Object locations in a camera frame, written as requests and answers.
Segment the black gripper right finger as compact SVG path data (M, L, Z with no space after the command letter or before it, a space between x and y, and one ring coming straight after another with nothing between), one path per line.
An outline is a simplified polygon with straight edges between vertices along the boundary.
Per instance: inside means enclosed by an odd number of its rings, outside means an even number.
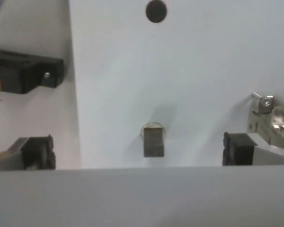
M284 148L271 145L257 133L223 135L223 166L284 165Z

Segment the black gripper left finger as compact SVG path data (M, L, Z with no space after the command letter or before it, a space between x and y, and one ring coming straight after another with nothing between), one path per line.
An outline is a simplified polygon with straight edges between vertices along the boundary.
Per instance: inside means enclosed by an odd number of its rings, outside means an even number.
M18 138L0 152L0 170L55 170L56 154L51 135Z

